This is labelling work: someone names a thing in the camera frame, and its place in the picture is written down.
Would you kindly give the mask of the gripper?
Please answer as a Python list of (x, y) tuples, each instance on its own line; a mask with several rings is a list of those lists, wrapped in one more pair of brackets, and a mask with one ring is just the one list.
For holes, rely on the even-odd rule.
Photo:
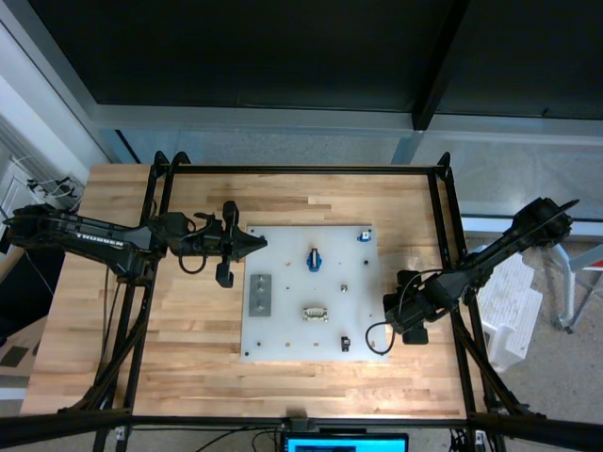
[[(234, 258), (235, 229), (239, 220), (236, 203), (228, 201), (223, 205), (222, 220), (203, 213), (197, 213), (196, 217), (203, 218), (206, 224), (200, 231), (188, 233), (180, 240), (180, 268), (189, 275), (196, 275), (204, 270), (208, 257), (219, 256), (221, 261), (216, 267), (216, 281), (222, 288), (232, 288), (234, 273), (230, 270), (230, 264)], [(268, 245), (263, 235), (255, 236), (240, 229), (237, 230), (237, 242), (241, 244), (237, 249), (238, 260)], [(184, 258), (190, 256), (202, 257), (199, 268), (186, 268)]]
[(383, 296), (385, 320), (405, 345), (427, 345), (424, 323), (438, 320), (452, 307), (451, 297), (436, 281), (437, 276), (425, 282), (422, 276), (419, 271), (399, 271), (396, 291)]

